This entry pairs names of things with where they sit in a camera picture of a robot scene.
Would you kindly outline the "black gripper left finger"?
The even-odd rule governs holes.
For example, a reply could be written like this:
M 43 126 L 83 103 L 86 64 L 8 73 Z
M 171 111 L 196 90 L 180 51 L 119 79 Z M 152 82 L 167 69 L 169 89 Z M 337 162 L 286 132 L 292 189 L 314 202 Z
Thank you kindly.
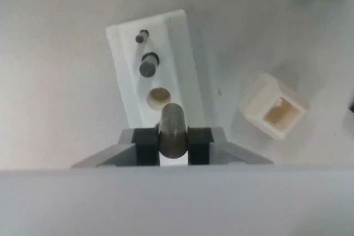
M 72 168 L 102 166 L 158 166 L 159 139 L 155 128 L 124 129 L 118 143 L 75 164 Z

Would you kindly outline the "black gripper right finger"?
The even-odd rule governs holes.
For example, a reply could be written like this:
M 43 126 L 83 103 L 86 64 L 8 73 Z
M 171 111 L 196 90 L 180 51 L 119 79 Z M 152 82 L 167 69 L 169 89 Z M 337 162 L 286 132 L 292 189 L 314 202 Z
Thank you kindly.
M 230 142 L 221 127 L 188 128 L 190 165 L 272 164 L 261 155 Z

